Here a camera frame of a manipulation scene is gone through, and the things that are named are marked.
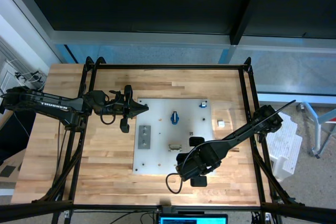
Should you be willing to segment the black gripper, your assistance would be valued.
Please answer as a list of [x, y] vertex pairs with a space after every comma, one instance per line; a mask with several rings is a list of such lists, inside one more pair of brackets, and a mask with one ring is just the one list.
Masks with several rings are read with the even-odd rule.
[[[114, 94], [114, 99], [105, 103], [101, 109], [101, 122], [105, 125], [111, 125], [115, 122], [116, 116], [121, 115], [122, 119], [120, 120], [120, 130], [123, 133], [129, 133], [130, 126], [128, 124], [128, 118], [132, 118], [131, 108], [132, 102], [133, 106], [137, 108], [133, 115], [137, 116], [141, 113], [144, 113], [149, 110], [147, 104], [141, 104], [133, 100], [133, 89], [131, 85], [126, 85], [124, 87], [124, 94], [121, 91], [109, 90], [109, 93]], [[104, 115], [111, 115], [113, 119], [111, 122], [106, 122], [103, 119]]]
[[219, 167], [219, 157], [211, 146], [213, 141], [205, 141], [203, 137], [192, 136], [188, 153], [180, 153], [176, 157], [176, 171], [182, 182], [190, 180], [192, 187], [206, 187], [206, 175]]

